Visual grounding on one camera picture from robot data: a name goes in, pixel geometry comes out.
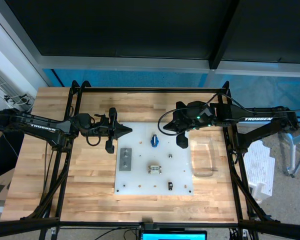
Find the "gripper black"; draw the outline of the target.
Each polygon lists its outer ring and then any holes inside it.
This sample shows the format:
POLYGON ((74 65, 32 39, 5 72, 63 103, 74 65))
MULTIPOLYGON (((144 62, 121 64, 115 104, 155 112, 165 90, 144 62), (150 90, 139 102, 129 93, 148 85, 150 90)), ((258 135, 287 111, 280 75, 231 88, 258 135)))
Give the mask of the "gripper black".
POLYGON ((113 140, 117 140, 132 131, 132 128, 117 122, 117 111, 114 107, 109 109, 108 117, 106 117, 105 114, 101 116, 99 127, 97 129, 99 137, 108 138, 105 142, 105 150, 108 154, 113 154, 115 152, 113 140))
POLYGON ((176 111, 173 113, 173 119, 163 126, 165 135, 177 135, 176 144, 180 148, 188 148, 189 140, 185 132, 192 125, 192 119, 187 116, 187 106, 182 102, 176 102, 176 111))

